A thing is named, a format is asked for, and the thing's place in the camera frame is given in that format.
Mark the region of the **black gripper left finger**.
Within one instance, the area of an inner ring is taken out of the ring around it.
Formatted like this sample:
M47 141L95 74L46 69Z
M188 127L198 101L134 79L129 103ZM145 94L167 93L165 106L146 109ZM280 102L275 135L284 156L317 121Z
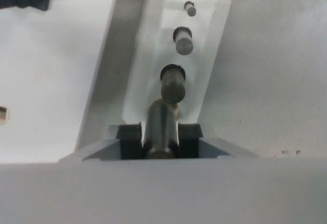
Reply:
M110 125L104 139L93 142L60 159L60 162L87 160L138 160L142 154L142 124Z

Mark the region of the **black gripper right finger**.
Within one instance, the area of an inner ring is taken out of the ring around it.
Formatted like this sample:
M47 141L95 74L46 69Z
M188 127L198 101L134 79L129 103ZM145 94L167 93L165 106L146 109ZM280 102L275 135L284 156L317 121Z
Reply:
M183 159L204 159L231 156L221 148L204 140L201 125L178 124L179 157Z

